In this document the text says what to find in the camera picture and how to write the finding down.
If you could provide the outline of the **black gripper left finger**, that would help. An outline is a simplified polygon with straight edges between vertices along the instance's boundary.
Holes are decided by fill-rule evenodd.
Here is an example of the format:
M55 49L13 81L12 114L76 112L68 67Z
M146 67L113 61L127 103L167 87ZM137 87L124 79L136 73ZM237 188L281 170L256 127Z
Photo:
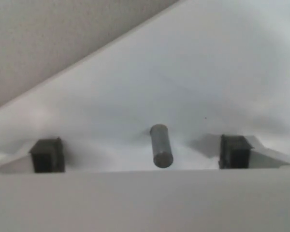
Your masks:
M0 173L63 173L62 140L18 140L0 145Z

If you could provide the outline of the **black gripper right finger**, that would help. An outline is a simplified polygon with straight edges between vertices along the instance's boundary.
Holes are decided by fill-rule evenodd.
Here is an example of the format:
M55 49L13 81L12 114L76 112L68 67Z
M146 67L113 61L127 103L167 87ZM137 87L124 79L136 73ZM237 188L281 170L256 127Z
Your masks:
M221 135L220 169L290 168L290 155L265 147L255 136Z

